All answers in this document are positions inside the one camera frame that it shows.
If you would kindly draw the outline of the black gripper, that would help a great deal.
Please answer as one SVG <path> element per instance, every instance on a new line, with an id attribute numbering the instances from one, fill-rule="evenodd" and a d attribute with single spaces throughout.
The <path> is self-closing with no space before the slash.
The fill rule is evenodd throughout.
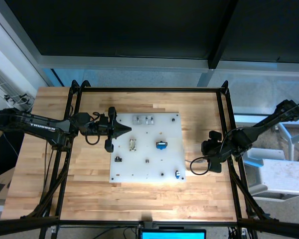
<path id="1" fill-rule="evenodd" d="M 222 163 L 230 157 L 230 149 L 222 143 L 222 134 L 216 131 L 209 132 L 209 139 L 201 144 L 201 152 L 208 162 L 208 171 L 222 172 Z"/>
<path id="2" fill-rule="evenodd" d="M 121 124 L 121 120 L 116 120 L 116 117 L 116 109 L 114 107 L 109 107 L 108 116 L 105 116 L 105 114 L 101 114 L 99 117 L 99 121 L 97 122 L 97 136 L 107 137 L 107 139 L 105 140 L 105 150 L 108 153 L 112 153 L 114 151 L 112 138 L 115 128 L 120 129 L 115 132 L 115 139 L 131 131 L 131 127 Z"/>

